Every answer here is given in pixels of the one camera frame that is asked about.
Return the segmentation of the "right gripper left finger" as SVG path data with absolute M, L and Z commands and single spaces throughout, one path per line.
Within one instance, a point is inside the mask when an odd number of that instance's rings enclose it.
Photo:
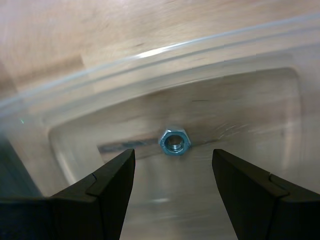
M 127 149 L 51 197 L 0 200 L 2 240 L 118 240 L 135 175 Z

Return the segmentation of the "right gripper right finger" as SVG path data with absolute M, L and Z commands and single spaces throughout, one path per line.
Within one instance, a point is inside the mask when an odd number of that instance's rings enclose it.
M 239 240 L 318 240 L 320 195 L 215 149 L 212 170 Z

